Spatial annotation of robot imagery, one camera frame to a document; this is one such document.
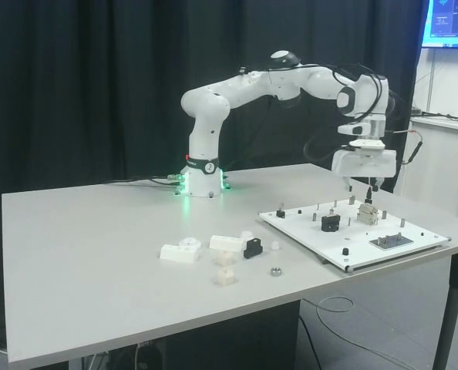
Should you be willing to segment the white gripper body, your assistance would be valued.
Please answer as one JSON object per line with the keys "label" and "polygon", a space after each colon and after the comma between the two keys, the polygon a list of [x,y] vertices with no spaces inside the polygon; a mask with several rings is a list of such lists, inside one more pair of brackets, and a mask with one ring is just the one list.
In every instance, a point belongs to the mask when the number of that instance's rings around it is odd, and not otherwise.
{"label": "white gripper body", "polygon": [[396,175],[395,150],[338,150],[331,171],[340,177],[391,178]]}

